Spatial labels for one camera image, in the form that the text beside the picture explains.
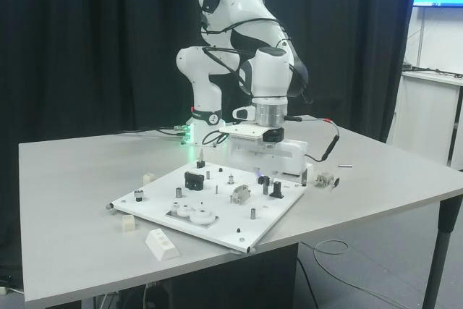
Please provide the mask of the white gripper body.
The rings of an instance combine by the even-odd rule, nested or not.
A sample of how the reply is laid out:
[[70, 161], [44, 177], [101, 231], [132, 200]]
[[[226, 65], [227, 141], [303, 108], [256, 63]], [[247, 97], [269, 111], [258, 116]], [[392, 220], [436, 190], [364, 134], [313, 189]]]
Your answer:
[[266, 143], [232, 139], [228, 162], [238, 169], [258, 170], [266, 176], [281, 173], [300, 176], [306, 170], [306, 150], [307, 143], [298, 140]]

